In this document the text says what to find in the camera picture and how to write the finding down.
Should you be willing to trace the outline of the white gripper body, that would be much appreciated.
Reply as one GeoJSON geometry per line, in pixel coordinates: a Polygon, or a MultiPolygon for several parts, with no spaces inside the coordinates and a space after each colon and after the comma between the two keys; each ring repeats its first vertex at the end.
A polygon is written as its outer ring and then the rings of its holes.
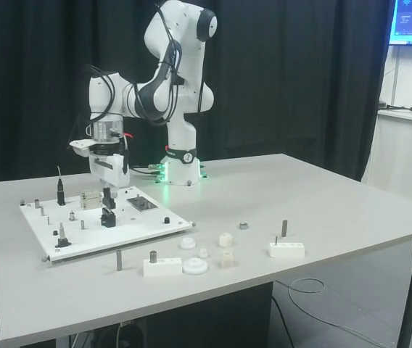
{"type": "Polygon", "coordinates": [[[130,173],[123,171],[124,157],[114,154],[106,157],[90,155],[89,167],[91,174],[110,186],[122,188],[130,183],[130,173]]]}

